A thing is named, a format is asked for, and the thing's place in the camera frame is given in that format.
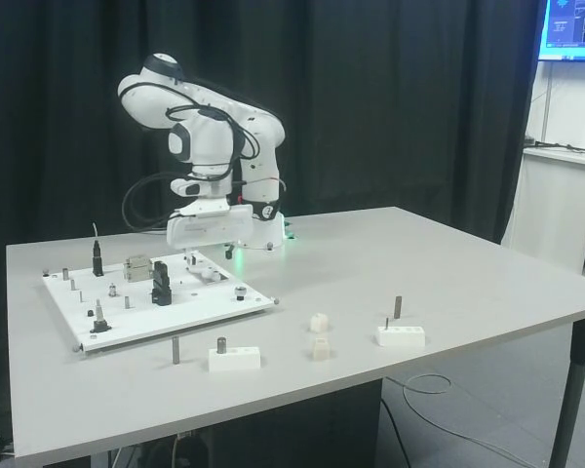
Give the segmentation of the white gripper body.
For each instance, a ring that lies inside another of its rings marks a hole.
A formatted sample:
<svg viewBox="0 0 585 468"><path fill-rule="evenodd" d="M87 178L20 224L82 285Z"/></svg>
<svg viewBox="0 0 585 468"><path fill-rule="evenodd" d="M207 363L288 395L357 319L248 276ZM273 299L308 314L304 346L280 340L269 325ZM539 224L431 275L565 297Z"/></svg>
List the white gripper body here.
<svg viewBox="0 0 585 468"><path fill-rule="evenodd" d="M176 250L237 243L253 232L253 209L227 203L192 203L174 210L167 222L167 243Z"/></svg>

